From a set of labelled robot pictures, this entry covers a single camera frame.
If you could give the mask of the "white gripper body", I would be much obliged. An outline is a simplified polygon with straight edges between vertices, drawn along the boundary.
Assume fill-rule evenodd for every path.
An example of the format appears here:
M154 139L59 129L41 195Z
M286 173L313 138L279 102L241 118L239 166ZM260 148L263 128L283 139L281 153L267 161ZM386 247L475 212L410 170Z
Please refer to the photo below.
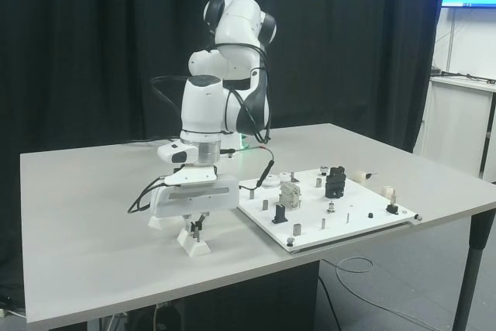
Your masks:
M239 179L235 176L219 176L210 184L160 187L150 198L150 209L156 217L236 209L238 205Z

